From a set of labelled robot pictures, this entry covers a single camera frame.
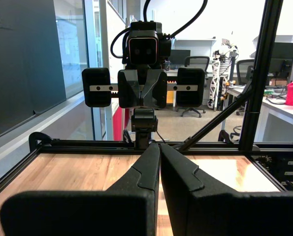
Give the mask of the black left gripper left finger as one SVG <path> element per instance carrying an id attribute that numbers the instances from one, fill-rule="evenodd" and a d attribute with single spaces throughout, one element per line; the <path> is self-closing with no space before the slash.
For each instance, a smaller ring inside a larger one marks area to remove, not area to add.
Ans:
<path id="1" fill-rule="evenodd" d="M 26 191 L 0 209 L 7 236 L 154 236 L 160 148 L 152 143 L 105 191 Z"/>

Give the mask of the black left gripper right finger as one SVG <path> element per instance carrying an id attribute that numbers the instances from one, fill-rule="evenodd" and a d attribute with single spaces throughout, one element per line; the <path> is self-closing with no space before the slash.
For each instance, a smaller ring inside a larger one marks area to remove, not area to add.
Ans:
<path id="1" fill-rule="evenodd" d="M 167 144 L 161 180 L 176 236 L 293 236 L 293 191 L 238 192 Z"/>

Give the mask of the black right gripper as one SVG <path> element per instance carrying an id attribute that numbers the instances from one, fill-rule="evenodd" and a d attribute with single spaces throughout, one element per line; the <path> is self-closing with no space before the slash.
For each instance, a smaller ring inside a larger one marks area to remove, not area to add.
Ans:
<path id="1" fill-rule="evenodd" d="M 176 76 L 168 76 L 163 69 L 125 69 L 118 72 L 117 83 L 113 84 L 108 68 L 87 68 L 82 80 L 88 107 L 107 107 L 112 98 L 117 98 L 121 108 L 164 108 L 168 91 L 176 92 L 178 107 L 199 107 L 205 71 L 182 67 Z"/>

